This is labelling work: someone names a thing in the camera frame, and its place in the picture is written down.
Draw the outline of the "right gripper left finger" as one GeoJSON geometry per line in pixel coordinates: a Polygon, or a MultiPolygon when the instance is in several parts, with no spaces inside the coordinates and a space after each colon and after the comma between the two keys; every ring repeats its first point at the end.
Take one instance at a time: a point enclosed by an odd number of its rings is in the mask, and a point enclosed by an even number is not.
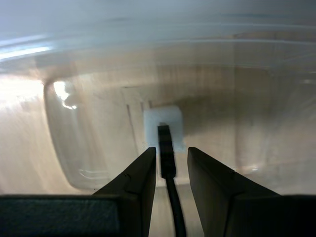
{"type": "Polygon", "coordinates": [[[146,149],[107,185],[87,196],[0,198],[3,237],[146,237],[156,188],[156,149],[146,149]]]}

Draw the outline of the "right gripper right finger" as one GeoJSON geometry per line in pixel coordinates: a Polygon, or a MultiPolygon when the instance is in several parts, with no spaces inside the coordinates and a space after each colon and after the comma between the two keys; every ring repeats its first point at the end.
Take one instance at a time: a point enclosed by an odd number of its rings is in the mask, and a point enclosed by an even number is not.
{"type": "Polygon", "coordinates": [[[190,186],[206,237],[314,237],[316,197],[282,196],[195,147],[190,186]]]}

